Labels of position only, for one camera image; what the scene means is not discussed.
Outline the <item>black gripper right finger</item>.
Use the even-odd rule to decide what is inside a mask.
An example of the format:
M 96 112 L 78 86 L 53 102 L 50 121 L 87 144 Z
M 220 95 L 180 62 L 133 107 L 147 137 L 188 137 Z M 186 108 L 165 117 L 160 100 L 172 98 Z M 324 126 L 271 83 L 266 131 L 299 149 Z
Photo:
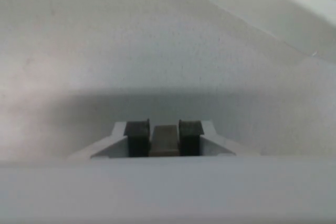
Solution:
M 259 156 L 247 146 L 219 135 L 212 121 L 178 123 L 181 156 Z

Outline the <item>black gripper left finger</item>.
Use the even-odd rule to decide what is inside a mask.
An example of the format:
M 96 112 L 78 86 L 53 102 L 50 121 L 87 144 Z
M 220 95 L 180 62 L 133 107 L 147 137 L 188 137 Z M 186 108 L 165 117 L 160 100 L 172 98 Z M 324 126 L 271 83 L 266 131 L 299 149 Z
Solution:
M 98 140 L 69 158 L 132 158 L 148 157 L 150 121 L 116 122 L 109 136 Z

